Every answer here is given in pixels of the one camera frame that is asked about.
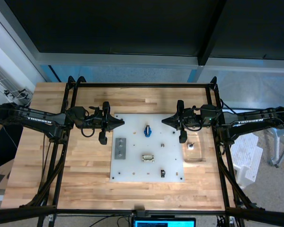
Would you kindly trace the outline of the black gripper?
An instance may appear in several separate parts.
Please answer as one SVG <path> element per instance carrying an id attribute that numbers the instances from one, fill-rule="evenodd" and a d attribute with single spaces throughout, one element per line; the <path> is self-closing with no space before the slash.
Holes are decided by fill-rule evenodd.
<path id="1" fill-rule="evenodd" d="M 163 124 L 180 131 L 180 144 L 184 144 L 187 141 L 187 132 L 185 130 L 197 132 L 202 129 L 202 120 L 195 113 L 197 110 L 199 109 L 195 105 L 191 108 L 184 108 L 184 101 L 178 100 L 177 113 L 161 120 Z"/>
<path id="2" fill-rule="evenodd" d="M 88 118 L 89 125 L 92 129 L 101 129 L 98 140 L 101 145 L 107 144 L 106 132 L 124 125 L 124 121 L 113 117 L 110 114 L 109 102 L 105 101 L 102 105 L 102 110 L 99 107 L 89 106 L 89 109 L 94 110 L 91 117 Z"/>

